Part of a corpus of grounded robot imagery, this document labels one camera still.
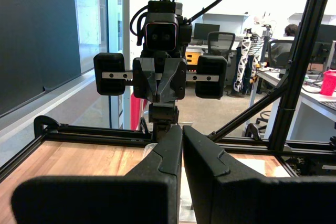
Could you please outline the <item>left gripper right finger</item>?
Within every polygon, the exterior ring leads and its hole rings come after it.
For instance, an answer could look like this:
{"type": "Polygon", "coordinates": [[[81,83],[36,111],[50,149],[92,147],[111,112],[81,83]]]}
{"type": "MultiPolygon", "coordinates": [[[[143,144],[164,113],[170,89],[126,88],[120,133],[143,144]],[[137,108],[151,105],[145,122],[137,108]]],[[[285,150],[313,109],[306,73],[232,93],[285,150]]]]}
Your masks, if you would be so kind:
{"type": "Polygon", "coordinates": [[[198,223],[335,223],[334,177],[266,177],[190,126],[183,158],[198,223]]]}

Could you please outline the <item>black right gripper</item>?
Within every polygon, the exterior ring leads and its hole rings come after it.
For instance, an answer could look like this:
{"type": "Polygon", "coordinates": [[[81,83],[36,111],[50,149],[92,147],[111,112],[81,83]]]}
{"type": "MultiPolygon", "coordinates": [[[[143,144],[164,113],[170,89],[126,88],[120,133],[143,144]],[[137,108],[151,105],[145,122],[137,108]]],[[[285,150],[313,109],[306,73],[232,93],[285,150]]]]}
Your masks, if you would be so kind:
{"type": "Polygon", "coordinates": [[[136,98],[156,102],[182,100],[188,81],[195,81],[195,94],[199,98],[223,96],[227,60],[223,56],[199,56],[196,71],[189,72],[186,59],[170,56],[165,51],[151,55],[143,53],[126,70],[121,53],[99,53],[93,59],[97,91],[100,95],[118,96],[132,86],[136,98]]]}

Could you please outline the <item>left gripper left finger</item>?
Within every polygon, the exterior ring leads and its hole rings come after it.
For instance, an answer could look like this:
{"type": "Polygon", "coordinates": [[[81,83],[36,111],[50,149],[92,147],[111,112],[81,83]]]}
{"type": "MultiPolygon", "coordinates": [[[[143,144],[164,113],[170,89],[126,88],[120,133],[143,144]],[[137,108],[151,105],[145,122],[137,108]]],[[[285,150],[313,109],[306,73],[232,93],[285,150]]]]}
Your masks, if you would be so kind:
{"type": "Polygon", "coordinates": [[[124,176],[39,176],[11,197],[17,223],[178,223],[182,129],[124,176]]]}

